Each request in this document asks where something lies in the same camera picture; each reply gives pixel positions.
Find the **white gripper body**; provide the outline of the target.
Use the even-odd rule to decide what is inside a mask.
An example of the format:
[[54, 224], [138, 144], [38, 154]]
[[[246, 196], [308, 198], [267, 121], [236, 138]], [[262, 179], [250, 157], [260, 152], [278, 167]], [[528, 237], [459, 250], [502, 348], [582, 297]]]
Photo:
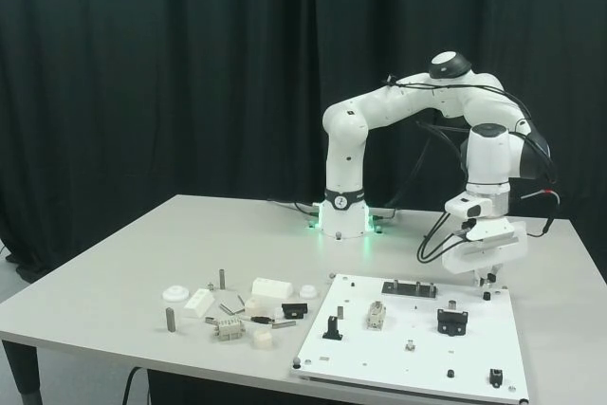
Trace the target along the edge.
[[507, 218], [479, 219], [470, 229], [455, 231], [441, 255], [442, 266], [453, 274], [490, 269], [527, 255], [525, 222]]

